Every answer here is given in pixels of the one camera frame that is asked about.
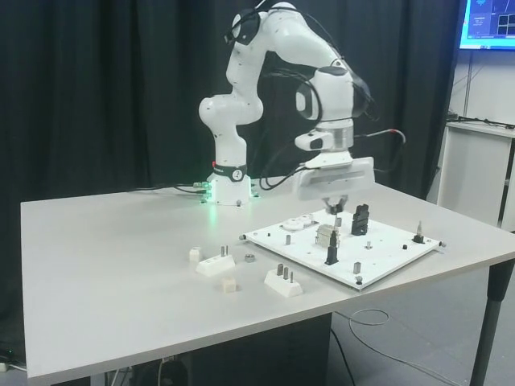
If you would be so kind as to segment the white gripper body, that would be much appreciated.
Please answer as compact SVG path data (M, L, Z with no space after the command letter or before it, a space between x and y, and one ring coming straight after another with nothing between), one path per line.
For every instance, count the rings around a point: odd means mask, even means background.
M330 199L369 189L373 184L373 158L358 158L348 165L301 171L296 175L296 195L300 200Z

